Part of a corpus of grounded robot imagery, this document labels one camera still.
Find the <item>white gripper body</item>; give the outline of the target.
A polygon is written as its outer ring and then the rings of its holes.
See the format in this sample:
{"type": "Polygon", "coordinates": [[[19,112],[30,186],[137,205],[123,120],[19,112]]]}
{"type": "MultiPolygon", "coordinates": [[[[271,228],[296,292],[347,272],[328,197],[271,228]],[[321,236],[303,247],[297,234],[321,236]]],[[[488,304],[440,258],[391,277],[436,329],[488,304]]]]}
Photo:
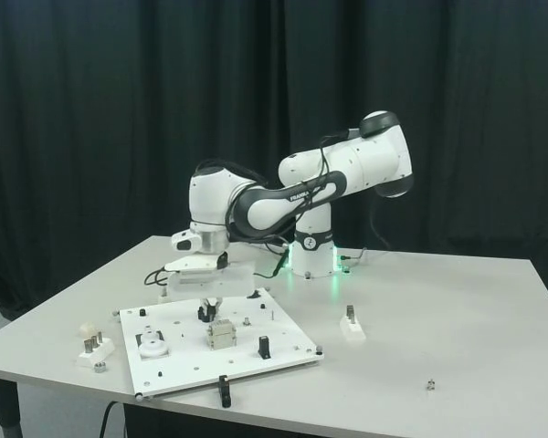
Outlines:
{"type": "Polygon", "coordinates": [[[221,269],[173,262],[164,269],[170,273],[166,291],[172,301],[247,296],[255,289],[252,262],[231,262],[221,269]]]}

